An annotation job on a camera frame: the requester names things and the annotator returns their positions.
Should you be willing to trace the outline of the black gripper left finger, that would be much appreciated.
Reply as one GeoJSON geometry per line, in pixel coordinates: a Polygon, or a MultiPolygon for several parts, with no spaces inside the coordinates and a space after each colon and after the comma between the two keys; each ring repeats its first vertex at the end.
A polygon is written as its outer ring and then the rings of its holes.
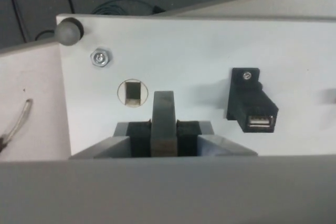
{"type": "Polygon", "coordinates": [[[71,156],[71,159],[150,157],[151,121],[120,122],[113,136],[71,156]]]}

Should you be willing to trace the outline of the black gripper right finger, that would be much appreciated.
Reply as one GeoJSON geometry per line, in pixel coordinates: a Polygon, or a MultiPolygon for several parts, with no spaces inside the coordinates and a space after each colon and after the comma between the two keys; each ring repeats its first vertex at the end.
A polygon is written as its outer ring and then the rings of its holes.
{"type": "Polygon", "coordinates": [[[178,156],[257,156],[258,153],[214,133],[210,121],[177,121],[178,156]]]}

